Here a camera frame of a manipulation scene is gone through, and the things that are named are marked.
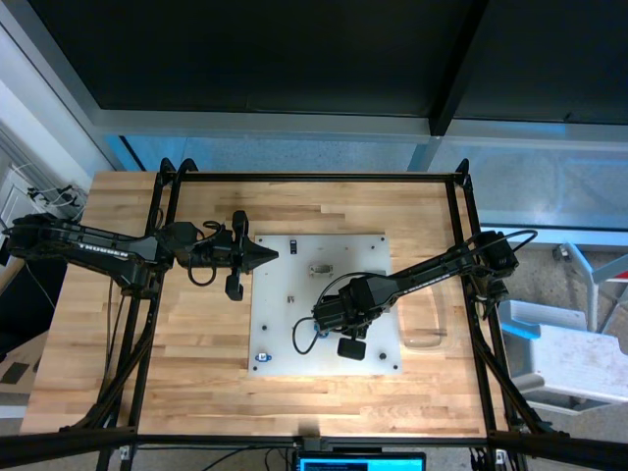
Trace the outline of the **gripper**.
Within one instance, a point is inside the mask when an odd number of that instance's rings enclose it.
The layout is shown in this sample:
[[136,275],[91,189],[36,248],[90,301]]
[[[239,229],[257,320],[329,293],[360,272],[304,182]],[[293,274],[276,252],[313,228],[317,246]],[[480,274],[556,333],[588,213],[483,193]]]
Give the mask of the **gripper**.
[[[216,269],[229,269],[226,278],[225,293],[230,300],[243,299],[243,285],[240,282],[242,274],[249,275],[252,242],[248,237],[249,221],[242,210],[234,212],[232,229],[224,230],[217,237],[213,248],[213,266]],[[265,246],[264,239],[258,238],[254,244],[257,255],[253,260],[253,269],[279,258],[279,252]]]
[[340,334],[339,357],[361,361],[366,355],[366,337],[378,318],[378,308],[364,296],[350,294],[324,296],[312,310],[318,331]]

